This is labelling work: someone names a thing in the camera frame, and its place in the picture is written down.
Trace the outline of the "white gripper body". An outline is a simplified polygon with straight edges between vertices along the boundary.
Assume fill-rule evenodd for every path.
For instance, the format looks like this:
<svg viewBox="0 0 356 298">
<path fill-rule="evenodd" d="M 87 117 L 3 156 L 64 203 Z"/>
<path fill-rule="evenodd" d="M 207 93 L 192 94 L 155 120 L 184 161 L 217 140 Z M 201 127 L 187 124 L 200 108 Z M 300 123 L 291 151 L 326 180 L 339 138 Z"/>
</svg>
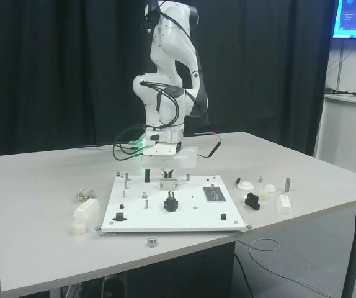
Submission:
<svg viewBox="0 0 356 298">
<path fill-rule="evenodd" d="M 182 169 L 195 168 L 197 164 L 197 147 L 183 147 L 175 155 L 143 156 L 141 165 L 144 169 Z"/>
</svg>

